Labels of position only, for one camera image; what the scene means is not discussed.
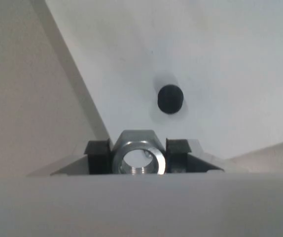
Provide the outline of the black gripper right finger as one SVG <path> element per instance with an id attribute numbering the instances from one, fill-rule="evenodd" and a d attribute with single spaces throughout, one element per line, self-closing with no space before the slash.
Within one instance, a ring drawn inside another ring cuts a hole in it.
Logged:
<path id="1" fill-rule="evenodd" d="M 230 159 L 205 152 L 197 139 L 166 140 L 166 173 L 248 173 Z"/>

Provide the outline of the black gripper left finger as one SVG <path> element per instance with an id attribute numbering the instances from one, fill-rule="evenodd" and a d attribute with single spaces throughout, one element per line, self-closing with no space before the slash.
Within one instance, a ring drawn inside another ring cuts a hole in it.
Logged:
<path id="1" fill-rule="evenodd" d="M 83 154 L 68 155 L 28 174 L 29 177 L 110 174 L 110 140 L 88 141 Z"/>

